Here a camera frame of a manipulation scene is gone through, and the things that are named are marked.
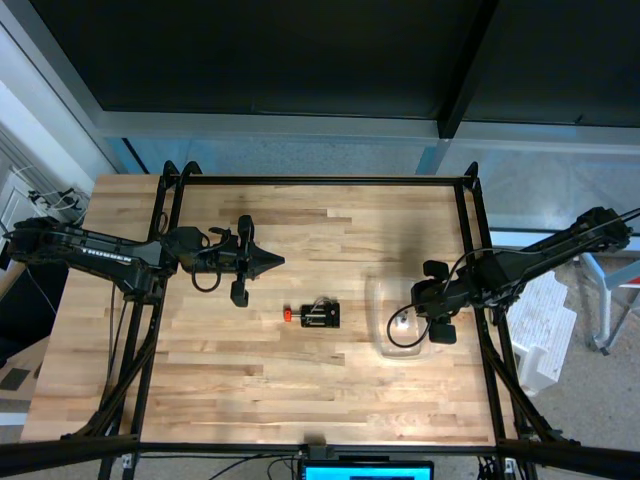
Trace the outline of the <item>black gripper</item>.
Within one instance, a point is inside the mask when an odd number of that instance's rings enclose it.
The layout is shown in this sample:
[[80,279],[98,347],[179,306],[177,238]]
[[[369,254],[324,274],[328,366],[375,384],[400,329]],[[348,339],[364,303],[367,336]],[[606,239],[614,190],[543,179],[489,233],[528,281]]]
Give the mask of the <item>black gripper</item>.
[[429,337],[431,343],[453,345],[457,341],[456,328],[451,323],[452,310],[446,309],[443,294],[445,282],[449,278],[449,266],[444,262],[428,260],[423,263],[423,274],[426,279],[415,283],[411,288],[411,303],[416,316],[427,323],[420,339]]
[[210,227],[209,232],[220,236],[218,243],[205,249],[205,273],[214,273],[216,283],[205,292],[217,289],[223,274],[235,274],[231,283],[230,298],[236,307],[247,307],[249,294],[245,282],[250,277],[249,265],[252,258],[251,277],[257,278],[265,272],[285,264],[285,258],[263,250],[254,241],[255,227],[250,215],[242,215],[238,219],[237,234],[230,229]]

